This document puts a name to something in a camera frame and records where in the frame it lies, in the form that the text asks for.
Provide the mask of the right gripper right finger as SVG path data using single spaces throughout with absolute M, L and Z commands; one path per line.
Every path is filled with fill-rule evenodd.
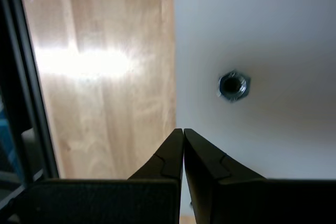
M 268 179 L 185 129 L 197 223 L 335 223 L 335 181 Z

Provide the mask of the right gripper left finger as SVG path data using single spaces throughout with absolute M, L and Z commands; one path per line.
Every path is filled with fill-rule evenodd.
M 178 223 L 183 131 L 175 129 L 126 180 L 45 180 L 13 202 L 21 223 Z

